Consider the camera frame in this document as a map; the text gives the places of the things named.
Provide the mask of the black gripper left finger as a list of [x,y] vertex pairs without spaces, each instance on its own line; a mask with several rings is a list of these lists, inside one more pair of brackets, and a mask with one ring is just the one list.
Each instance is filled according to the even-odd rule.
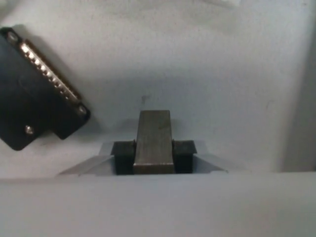
[[134,140],[103,143],[98,155],[61,171],[59,175],[132,175],[134,158]]

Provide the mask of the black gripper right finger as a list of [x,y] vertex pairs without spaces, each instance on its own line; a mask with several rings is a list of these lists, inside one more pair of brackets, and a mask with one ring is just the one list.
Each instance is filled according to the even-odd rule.
[[215,171],[228,173],[226,169],[200,158],[193,140],[173,140],[172,153],[177,174],[207,174]]

